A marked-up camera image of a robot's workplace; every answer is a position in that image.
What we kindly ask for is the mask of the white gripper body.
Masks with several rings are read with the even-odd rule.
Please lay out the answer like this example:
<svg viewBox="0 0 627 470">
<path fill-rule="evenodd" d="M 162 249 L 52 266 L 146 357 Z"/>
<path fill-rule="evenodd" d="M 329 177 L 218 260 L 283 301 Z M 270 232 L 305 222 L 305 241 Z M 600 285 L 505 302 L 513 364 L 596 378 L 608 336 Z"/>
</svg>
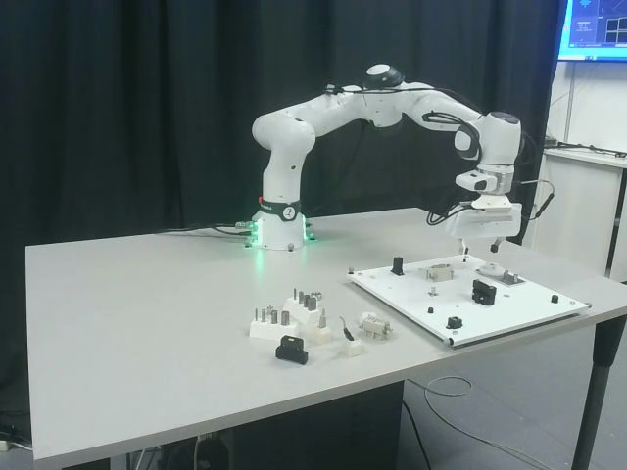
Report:
<svg viewBox="0 0 627 470">
<path fill-rule="evenodd" d="M 446 221 L 446 233 L 456 239 L 498 239 L 515 236 L 521 226 L 521 205 L 509 209 L 465 208 Z"/>
</svg>

